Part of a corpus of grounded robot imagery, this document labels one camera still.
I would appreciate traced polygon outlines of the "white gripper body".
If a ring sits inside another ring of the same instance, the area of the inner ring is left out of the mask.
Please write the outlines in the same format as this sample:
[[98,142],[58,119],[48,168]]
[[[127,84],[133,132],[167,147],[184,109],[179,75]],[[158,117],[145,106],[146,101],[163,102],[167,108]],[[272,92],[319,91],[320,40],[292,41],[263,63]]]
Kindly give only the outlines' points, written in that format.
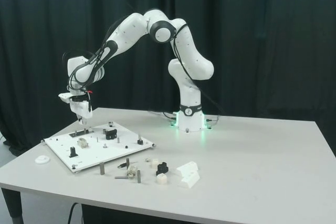
[[92,106],[88,101],[70,101],[70,109],[78,119],[92,118]]

